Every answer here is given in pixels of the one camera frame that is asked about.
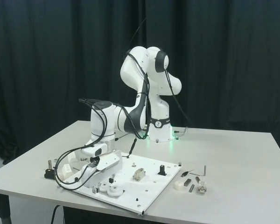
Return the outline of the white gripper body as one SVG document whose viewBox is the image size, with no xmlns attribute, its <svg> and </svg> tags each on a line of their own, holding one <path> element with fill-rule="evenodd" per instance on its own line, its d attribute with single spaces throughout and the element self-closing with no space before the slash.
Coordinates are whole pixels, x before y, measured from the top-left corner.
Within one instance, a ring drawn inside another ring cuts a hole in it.
<svg viewBox="0 0 280 224">
<path fill-rule="evenodd" d="M 121 152 L 112 152 L 99 156 L 97 165 L 94 162 L 86 164 L 81 169 L 84 172 L 81 183 L 84 187 L 96 187 L 99 183 L 121 170 Z"/>
</svg>

